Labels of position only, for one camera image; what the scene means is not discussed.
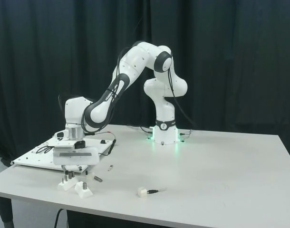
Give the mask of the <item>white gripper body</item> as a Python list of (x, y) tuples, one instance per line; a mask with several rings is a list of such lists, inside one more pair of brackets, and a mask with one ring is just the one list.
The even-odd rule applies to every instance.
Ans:
[(55, 165), (96, 165), (99, 163), (99, 154), (94, 147), (71, 151), (68, 148), (54, 148), (53, 162)]

